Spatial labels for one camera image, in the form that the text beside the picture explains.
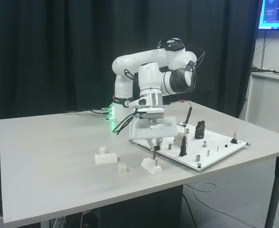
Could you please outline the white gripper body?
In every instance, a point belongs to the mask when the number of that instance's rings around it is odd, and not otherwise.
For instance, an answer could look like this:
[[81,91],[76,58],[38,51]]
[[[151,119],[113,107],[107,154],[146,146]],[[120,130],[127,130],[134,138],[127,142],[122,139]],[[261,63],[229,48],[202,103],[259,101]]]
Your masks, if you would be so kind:
[[164,137],[175,137],[178,134],[176,118],[164,117],[159,123],[152,123],[150,119],[135,118],[129,127],[129,139],[144,140]]

